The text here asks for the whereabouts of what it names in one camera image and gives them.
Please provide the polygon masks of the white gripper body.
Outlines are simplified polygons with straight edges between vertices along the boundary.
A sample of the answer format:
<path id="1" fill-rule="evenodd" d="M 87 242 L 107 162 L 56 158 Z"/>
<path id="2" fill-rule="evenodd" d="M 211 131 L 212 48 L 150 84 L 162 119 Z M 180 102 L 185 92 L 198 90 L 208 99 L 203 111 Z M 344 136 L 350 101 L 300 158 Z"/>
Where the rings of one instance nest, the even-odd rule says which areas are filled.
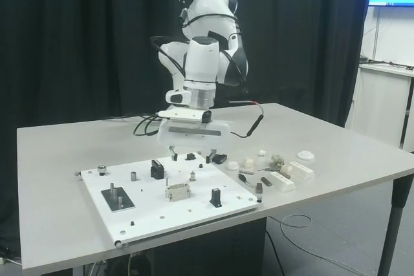
<path id="1" fill-rule="evenodd" d="M 222 147 L 228 145 L 230 122 L 214 120 L 210 123 L 186 123 L 164 120 L 157 140 L 168 146 Z"/>

